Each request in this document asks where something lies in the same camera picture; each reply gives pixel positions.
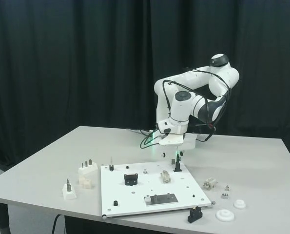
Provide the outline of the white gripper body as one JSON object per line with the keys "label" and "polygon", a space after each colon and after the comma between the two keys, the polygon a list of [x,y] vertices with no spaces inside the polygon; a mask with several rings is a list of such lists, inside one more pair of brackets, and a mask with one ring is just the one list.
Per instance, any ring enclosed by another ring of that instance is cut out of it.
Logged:
{"label": "white gripper body", "polygon": [[177,148],[179,150],[191,150],[195,148],[197,134],[185,134],[183,143]]}

